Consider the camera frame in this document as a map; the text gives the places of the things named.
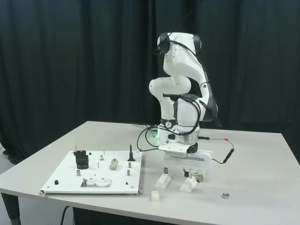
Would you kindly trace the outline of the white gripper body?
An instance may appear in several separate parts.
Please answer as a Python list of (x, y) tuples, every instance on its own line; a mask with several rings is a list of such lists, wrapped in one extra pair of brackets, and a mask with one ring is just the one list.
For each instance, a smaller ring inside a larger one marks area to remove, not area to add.
[(164, 154), (164, 164), (167, 167), (179, 167), (185, 170), (211, 170), (213, 151), (199, 150), (196, 153), (170, 153)]

